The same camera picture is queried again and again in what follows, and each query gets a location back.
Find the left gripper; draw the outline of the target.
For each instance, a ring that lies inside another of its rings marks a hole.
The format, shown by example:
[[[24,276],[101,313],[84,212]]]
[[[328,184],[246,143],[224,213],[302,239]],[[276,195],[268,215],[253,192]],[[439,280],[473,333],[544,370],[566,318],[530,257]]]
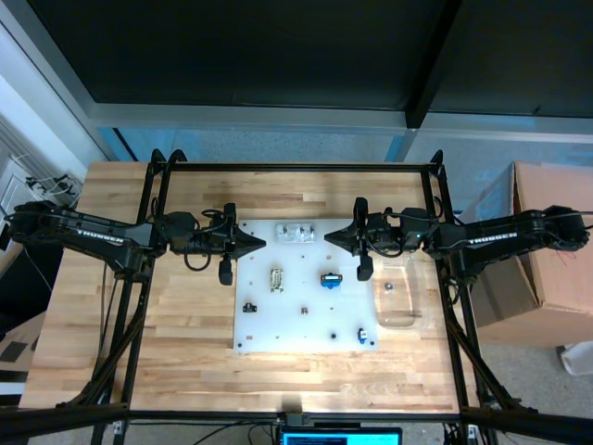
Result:
[[[266,247],[266,242],[255,236],[248,224],[236,224],[236,206],[227,203],[222,210],[208,210],[208,253],[236,261]]]

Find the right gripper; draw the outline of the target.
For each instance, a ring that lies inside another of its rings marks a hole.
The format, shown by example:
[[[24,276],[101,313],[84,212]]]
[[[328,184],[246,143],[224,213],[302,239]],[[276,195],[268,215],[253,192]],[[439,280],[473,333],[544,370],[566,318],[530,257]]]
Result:
[[[323,221],[324,240],[353,256],[364,256],[369,251],[380,254],[379,248],[375,245],[376,235],[374,233],[381,228],[381,213],[369,213],[367,199],[357,197],[353,214],[354,220],[353,218],[325,219]],[[354,237],[329,235],[332,233],[347,233],[353,223],[355,227]]]

